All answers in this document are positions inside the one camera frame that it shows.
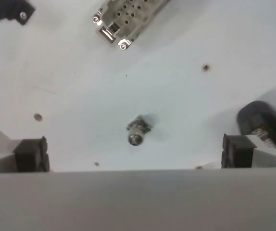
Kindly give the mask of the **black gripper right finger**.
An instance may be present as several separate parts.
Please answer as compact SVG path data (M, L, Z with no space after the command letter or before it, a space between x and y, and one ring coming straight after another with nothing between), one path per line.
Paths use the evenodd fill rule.
M276 167L276 146L257 135L224 135L221 168Z

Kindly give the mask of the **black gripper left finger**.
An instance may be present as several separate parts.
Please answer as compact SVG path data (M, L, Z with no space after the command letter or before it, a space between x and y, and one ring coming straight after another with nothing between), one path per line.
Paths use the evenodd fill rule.
M37 139L10 139L0 131L0 173L49 172L48 142Z

